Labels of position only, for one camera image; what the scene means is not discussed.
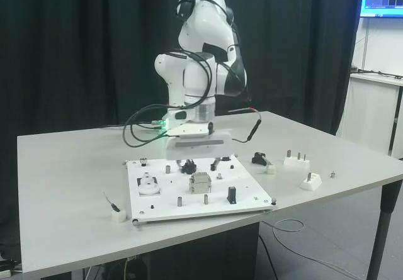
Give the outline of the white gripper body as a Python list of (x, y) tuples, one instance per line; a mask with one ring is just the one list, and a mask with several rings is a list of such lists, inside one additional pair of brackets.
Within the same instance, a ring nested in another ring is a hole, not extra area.
[(169, 137), (164, 152), (167, 160), (228, 157), (231, 154), (232, 137), (226, 131), (196, 138)]

